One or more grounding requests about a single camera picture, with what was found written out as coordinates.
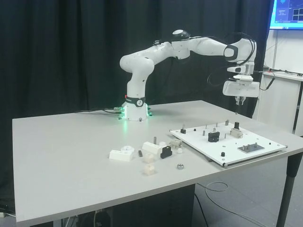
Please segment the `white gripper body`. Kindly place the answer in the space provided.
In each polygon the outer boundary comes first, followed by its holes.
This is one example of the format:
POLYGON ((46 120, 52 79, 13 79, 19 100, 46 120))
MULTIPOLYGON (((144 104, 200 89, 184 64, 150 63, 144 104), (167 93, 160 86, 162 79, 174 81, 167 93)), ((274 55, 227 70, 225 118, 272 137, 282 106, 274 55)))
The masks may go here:
POLYGON ((258 97, 259 82, 244 84, 243 81, 226 81, 223 85, 223 94, 234 97, 258 97))

